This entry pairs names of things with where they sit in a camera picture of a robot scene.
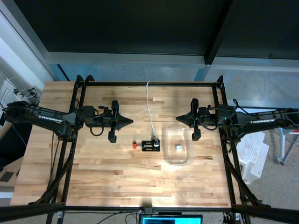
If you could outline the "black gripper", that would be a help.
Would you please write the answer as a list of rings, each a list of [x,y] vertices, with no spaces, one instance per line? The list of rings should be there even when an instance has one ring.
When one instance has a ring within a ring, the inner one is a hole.
[[[108,110],[107,114],[103,118],[104,127],[111,128],[108,133],[108,140],[110,143],[116,143],[117,136],[115,135],[115,131],[119,131],[119,129],[133,124],[133,122],[134,121],[132,119],[120,115],[118,101],[112,101],[111,110]]]
[[[198,141],[201,138],[201,114],[206,110],[206,107],[199,107],[199,101],[193,98],[191,101],[191,111],[187,114],[176,117],[176,120],[187,125],[189,128],[193,127],[192,140]]]

